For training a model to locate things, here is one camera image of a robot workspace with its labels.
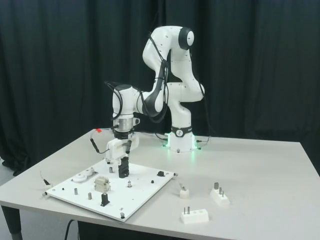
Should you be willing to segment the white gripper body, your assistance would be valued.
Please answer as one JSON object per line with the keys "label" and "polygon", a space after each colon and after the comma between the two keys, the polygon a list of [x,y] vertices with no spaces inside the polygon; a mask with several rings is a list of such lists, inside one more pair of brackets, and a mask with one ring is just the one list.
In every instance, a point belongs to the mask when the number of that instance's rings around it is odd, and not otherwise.
{"label": "white gripper body", "polygon": [[140,138],[133,136],[130,139],[113,139],[107,143],[105,157],[108,160],[117,160],[125,157],[139,146]]}

